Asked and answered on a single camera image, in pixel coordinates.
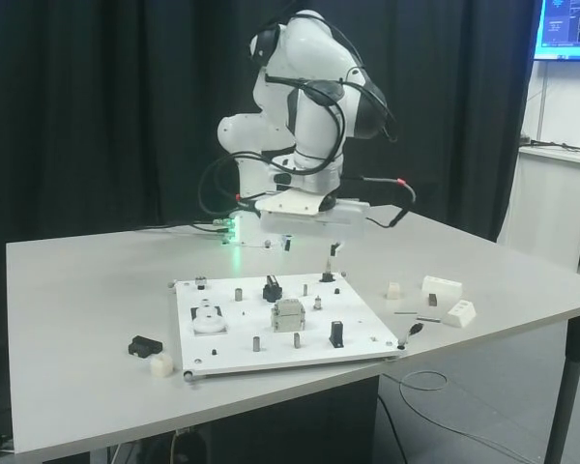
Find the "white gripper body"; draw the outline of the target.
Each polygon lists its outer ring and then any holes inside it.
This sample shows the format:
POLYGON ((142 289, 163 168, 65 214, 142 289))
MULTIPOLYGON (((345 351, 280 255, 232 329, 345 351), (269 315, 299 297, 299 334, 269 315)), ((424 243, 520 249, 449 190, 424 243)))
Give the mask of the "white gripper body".
POLYGON ((312 215, 283 212, 278 206, 267 206, 264 200, 259 202, 260 224, 264 231, 333 241, 361 237, 369 209, 366 202, 338 200, 332 209, 312 215))

